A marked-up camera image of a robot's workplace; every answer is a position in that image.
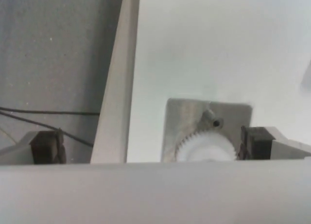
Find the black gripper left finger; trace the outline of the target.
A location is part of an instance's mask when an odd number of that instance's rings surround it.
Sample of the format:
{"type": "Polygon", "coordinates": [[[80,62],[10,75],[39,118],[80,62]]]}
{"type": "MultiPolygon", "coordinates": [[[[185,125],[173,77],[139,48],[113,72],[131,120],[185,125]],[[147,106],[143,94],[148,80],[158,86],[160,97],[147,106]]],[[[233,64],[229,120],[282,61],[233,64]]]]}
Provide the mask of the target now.
{"type": "Polygon", "coordinates": [[[28,132],[15,145],[0,150],[2,165],[65,164],[61,129],[28,132]]]}

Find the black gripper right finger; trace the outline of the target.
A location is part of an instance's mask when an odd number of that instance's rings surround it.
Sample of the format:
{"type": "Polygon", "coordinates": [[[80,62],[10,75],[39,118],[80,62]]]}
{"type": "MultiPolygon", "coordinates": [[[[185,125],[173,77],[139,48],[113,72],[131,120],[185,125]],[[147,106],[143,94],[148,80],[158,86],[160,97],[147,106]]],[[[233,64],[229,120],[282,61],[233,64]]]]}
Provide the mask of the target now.
{"type": "Polygon", "coordinates": [[[240,160],[287,160],[310,156],[309,145],[286,138],[276,127],[241,127],[240,160]]]}

